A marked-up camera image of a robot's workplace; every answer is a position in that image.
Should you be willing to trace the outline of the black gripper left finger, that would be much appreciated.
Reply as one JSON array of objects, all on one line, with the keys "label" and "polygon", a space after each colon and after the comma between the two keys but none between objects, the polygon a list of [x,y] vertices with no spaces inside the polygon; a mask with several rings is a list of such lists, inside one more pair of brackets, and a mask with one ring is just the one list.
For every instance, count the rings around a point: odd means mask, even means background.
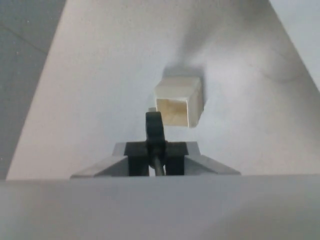
[{"label": "black gripper left finger", "polygon": [[108,156],[74,174],[72,178],[148,176],[148,159],[144,156],[125,155],[126,142],[118,142]]}]

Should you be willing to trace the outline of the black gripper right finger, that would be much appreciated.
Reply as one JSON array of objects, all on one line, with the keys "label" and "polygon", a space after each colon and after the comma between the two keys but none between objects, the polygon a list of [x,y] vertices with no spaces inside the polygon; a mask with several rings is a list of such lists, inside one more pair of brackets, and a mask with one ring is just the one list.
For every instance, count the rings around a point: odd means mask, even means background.
[{"label": "black gripper right finger", "polygon": [[238,170],[201,154],[196,141],[167,143],[165,173],[167,176],[241,174]]}]

